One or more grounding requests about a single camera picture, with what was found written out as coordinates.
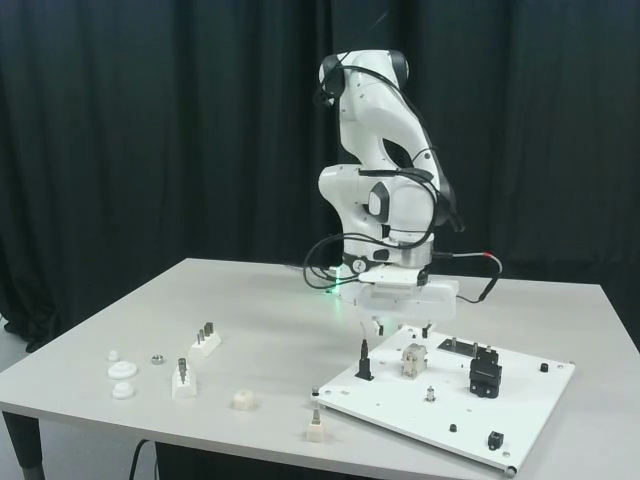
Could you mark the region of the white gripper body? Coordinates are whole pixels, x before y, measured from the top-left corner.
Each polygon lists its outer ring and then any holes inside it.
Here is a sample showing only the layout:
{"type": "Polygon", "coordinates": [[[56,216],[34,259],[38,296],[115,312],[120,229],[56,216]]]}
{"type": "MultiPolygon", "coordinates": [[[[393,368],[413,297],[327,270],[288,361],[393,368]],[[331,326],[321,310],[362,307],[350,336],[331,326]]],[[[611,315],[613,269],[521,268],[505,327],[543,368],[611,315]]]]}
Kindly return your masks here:
{"type": "Polygon", "coordinates": [[[423,286],[364,284],[350,303],[372,316],[397,321],[450,321],[458,293],[454,280],[430,280],[423,286]]]}

